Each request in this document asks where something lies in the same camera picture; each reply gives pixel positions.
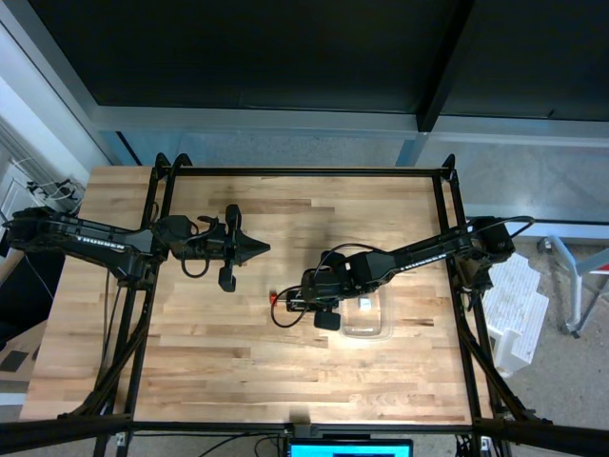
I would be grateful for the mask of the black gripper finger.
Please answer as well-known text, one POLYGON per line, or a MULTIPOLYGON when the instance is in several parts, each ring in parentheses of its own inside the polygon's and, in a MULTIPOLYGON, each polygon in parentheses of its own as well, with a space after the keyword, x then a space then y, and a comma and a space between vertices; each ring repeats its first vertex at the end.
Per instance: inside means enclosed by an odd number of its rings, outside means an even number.
POLYGON ((237 233, 237 244, 240 248, 270 248, 269 244, 255 240, 241 231, 237 233))
POLYGON ((243 248, 237 253, 237 263, 244 264, 256 256, 262 255, 270 251, 270 247, 262 248, 243 248))

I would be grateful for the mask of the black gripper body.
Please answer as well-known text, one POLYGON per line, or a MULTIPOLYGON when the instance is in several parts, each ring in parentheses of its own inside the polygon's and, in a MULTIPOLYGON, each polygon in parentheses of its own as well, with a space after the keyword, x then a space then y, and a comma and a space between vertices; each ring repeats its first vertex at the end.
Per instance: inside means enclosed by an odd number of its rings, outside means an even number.
POLYGON ((340 302, 350 291, 346 257, 336 251, 324 251, 320 264, 302 276, 304 312, 314 314, 314 327, 338 331, 341 328, 340 302))
POLYGON ((236 278, 233 266, 237 263, 237 231, 241 227, 241 212, 237 205, 226 207, 225 221, 218 217, 198 216, 197 220, 207 224, 205 231, 192 234, 182 248, 182 272, 189 278, 202 278, 208 272, 212 260, 222 261, 218 284, 224 292, 234 292, 236 278), (205 267, 200 273, 187 270, 187 260, 204 260, 205 267))

